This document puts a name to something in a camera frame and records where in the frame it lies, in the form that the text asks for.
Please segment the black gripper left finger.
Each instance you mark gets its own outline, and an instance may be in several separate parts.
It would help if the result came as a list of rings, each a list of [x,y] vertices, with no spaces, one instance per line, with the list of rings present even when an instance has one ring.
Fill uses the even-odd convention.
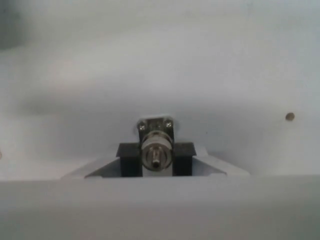
[[[135,178],[142,176],[138,143],[120,143],[115,155],[105,155],[83,165],[64,178]]]

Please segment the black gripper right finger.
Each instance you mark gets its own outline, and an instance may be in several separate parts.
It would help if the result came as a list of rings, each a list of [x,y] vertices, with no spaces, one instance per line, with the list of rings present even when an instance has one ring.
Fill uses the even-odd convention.
[[[174,145],[173,175],[179,177],[204,177],[211,175],[246,176],[247,171],[227,161],[212,156],[207,149],[193,142]]]

